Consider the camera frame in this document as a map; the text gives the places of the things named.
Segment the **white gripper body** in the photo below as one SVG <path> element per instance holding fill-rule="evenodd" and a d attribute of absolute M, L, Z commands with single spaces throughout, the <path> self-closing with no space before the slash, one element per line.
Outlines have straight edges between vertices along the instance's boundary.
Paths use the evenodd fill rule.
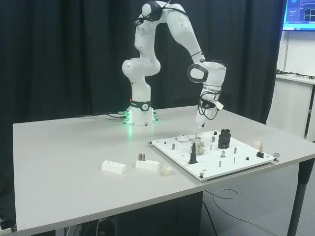
<path fill-rule="evenodd" d="M 203 124 L 208 120 L 214 120 L 217 116 L 217 113 L 218 113 L 217 108 L 205 109 L 202 107 L 198 107 L 196 114 L 196 123 Z"/>

